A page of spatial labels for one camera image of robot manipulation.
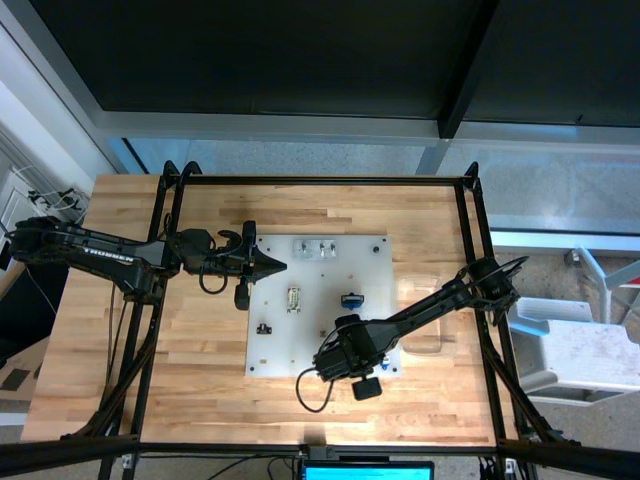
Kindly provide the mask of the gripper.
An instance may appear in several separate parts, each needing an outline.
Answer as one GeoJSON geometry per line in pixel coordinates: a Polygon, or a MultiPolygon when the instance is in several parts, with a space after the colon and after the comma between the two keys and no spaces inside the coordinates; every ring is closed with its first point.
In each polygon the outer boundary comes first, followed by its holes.
{"type": "Polygon", "coordinates": [[[348,371],[346,377],[354,379],[352,391],[357,401],[368,400],[382,394],[379,379],[374,375],[374,369],[384,360],[383,354],[365,355],[352,347],[346,350],[348,371]]]}
{"type": "MultiPolygon", "coordinates": [[[[252,281],[255,263],[256,222],[245,221],[240,234],[231,230],[220,230],[217,235],[224,238],[226,244],[224,247],[219,247],[214,256],[215,266],[223,279],[221,287],[215,291],[215,294],[224,292],[229,279],[236,278],[238,284],[234,291],[234,305],[238,310],[247,311],[250,303],[249,283],[252,281]]],[[[286,270],[284,262],[265,254],[260,249],[257,249],[257,263],[267,265],[257,269],[258,281],[286,270]]]]}

